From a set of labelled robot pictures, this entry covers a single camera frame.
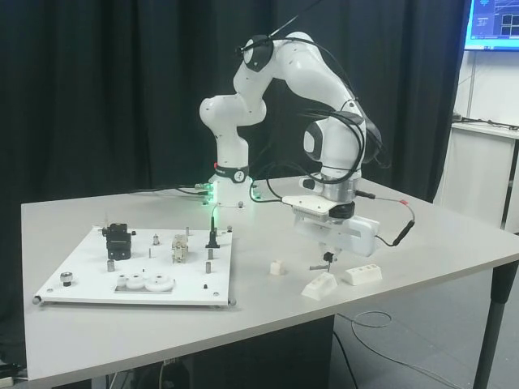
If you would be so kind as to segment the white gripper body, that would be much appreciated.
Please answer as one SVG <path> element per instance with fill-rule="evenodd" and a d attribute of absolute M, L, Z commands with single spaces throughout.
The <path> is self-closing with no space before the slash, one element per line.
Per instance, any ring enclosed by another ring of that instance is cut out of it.
<path fill-rule="evenodd" d="M 306 216 L 295 216 L 295 230 L 304 237 L 321 244 L 335 247 L 337 256 L 342 251 L 369 257 L 375 252 L 375 236 L 380 222 L 361 216 L 349 219 L 314 220 Z"/>

